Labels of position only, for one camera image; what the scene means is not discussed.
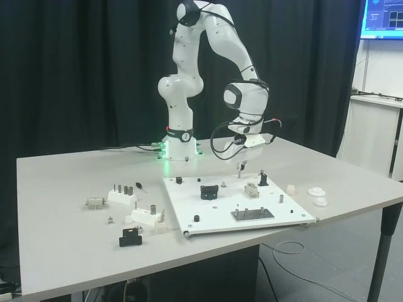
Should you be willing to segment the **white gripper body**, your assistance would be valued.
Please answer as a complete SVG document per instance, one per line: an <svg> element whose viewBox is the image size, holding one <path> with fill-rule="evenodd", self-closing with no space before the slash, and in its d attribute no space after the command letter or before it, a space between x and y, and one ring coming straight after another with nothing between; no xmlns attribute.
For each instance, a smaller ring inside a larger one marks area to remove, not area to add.
<svg viewBox="0 0 403 302"><path fill-rule="evenodd" d="M263 151L263 144L253 147L244 148L243 145L235 145L232 142L227 142L224 145L224 150L221 154L221 159L228 164L240 164L247 162L255 157L259 157Z"/></svg>

